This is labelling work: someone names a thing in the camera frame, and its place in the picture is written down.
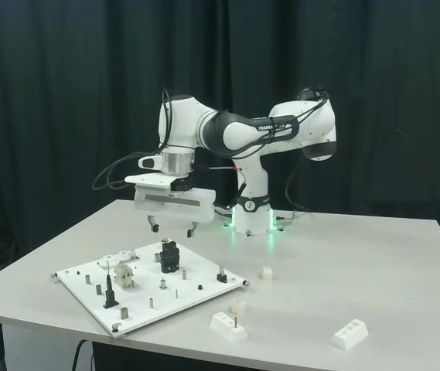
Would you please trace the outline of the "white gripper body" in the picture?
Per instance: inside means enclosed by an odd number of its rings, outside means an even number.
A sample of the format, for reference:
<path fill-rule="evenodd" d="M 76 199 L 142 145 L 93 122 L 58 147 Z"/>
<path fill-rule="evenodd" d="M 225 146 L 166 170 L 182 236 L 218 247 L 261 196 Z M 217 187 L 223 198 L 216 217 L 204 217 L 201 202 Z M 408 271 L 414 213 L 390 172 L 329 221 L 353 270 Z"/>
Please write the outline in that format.
<path fill-rule="evenodd" d="M 209 223 L 214 218 L 215 199 L 216 192 L 212 189 L 173 191 L 170 187 L 158 189 L 137 185 L 134 205 L 138 212 L 146 216 Z"/>

